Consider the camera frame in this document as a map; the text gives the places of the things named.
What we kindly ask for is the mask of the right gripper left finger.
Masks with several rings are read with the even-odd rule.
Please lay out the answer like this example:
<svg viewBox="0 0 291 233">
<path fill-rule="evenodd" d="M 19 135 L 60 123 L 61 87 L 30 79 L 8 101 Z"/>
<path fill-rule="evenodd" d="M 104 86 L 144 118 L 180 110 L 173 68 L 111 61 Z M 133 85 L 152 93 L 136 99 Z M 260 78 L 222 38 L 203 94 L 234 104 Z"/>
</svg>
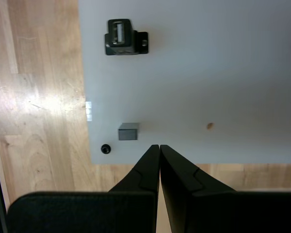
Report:
<svg viewBox="0 0 291 233">
<path fill-rule="evenodd" d="M 153 233 L 156 230 L 160 148 L 152 145 L 107 192 L 34 192 L 7 212 L 11 233 Z"/>
</svg>

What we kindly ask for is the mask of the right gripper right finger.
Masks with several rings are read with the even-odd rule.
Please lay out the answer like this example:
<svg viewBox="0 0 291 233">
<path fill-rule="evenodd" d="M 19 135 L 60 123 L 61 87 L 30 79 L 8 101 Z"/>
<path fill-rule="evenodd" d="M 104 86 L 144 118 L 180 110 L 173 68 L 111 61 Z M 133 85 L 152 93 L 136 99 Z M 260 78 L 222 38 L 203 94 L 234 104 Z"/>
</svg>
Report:
<svg viewBox="0 0 291 233">
<path fill-rule="evenodd" d="M 167 145 L 161 184 L 174 233 L 291 233 L 291 192 L 236 191 Z"/>
</svg>

